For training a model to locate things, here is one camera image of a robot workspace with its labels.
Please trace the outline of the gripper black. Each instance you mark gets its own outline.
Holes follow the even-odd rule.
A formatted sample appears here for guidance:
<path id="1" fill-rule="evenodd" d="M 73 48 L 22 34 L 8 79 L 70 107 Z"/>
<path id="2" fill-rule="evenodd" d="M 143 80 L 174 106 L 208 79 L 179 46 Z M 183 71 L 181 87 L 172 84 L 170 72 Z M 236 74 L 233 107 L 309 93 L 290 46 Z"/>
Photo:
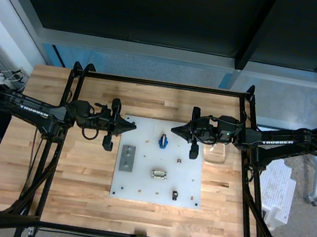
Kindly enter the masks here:
<path id="1" fill-rule="evenodd" d="M 187 140 L 191 144 L 189 151 L 189 158 L 194 160 L 199 155 L 198 143 L 205 145 L 213 145 L 216 143 L 218 138 L 214 133 L 214 126 L 210 121 L 215 122 L 216 120 L 210 116 L 201 116 L 201 109 L 194 107 L 190 123 L 185 125 L 179 125 L 171 128 L 171 132 L 180 138 Z"/>
<path id="2" fill-rule="evenodd" d="M 112 151 L 113 142 L 112 136 L 115 134 L 115 129 L 118 122 L 121 119 L 121 101 L 120 99 L 113 99 L 111 108 L 106 108 L 103 115 L 99 119 L 99 131 L 105 131 L 106 135 L 103 137 L 103 149 L 106 151 Z M 122 126 L 119 133 L 123 134 L 136 129 L 136 119 L 132 115 L 126 115 L 122 118 Z"/>

